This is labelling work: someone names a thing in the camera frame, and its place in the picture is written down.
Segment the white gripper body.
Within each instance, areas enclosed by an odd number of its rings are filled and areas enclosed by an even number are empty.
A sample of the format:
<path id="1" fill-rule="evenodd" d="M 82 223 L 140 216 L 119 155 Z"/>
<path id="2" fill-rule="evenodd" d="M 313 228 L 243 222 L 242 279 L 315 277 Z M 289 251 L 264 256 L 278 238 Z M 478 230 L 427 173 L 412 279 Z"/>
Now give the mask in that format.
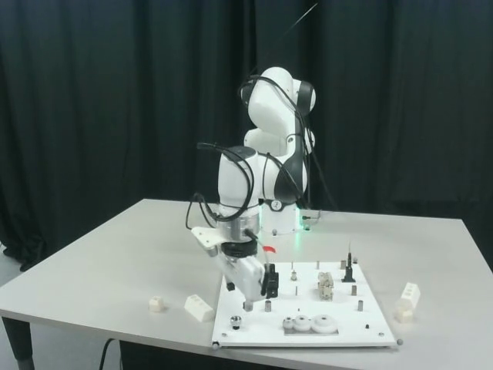
<path id="1" fill-rule="evenodd" d="M 227 283 L 232 283 L 246 301 L 256 302 L 263 299 L 262 283 L 265 274 L 264 266 L 256 257 L 232 259 L 220 257 L 220 270 Z"/>

